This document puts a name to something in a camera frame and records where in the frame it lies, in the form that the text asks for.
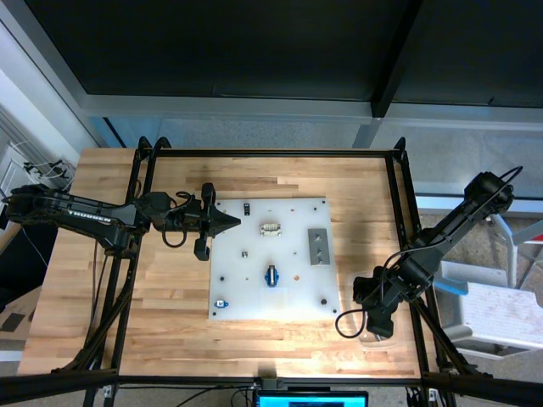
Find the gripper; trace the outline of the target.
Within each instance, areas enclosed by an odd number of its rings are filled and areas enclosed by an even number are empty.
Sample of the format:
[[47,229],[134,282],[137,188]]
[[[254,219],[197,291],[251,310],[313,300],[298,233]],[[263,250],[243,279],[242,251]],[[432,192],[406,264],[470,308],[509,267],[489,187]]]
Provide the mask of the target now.
[[215,188],[212,183],[202,186],[200,198],[193,194],[185,209],[186,231],[199,234],[193,251],[197,259],[210,258],[210,238],[240,225],[239,218],[222,212],[215,206]]
[[367,312],[367,330],[380,337],[390,338],[394,334],[392,314],[400,302],[400,291],[388,280],[380,277],[354,280],[354,301]]

